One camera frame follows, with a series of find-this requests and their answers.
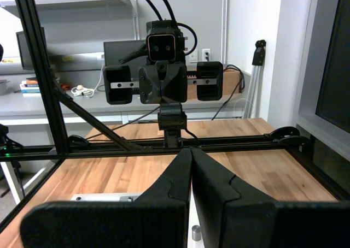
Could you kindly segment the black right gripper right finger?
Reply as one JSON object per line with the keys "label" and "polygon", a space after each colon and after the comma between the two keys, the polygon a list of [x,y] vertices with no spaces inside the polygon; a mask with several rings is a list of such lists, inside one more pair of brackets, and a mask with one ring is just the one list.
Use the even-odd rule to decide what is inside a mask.
{"label": "black right gripper right finger", "polygon": [[200,149],[192,189],[205,247],[349,247],[349,202],[277,201]]}

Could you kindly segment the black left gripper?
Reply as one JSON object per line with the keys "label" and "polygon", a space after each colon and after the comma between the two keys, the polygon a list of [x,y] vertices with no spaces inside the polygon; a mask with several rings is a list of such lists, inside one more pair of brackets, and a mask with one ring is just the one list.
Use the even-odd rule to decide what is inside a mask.
{"label": "black left gripper", "polygon": [[109,104],[129,104],[138,94],[142,104],[184,103],[188,86],[196,87],[200,101],[218,101],[223,95],[223,65],[199,62],[194,78],[188,78],[184,64],[159,61],[139,67],[138,79],[131,80],[128,65],[108,66],[103,70],[106,100]]}

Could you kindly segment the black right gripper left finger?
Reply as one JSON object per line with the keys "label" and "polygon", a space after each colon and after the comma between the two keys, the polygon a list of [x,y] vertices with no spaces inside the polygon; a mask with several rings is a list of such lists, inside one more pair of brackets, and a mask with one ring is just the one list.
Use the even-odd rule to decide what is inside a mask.
{"label": "black right gripper left finger", "polygon": [[186,247],[191,151],[133,202],[47,202],[20,224],[24,247]]}

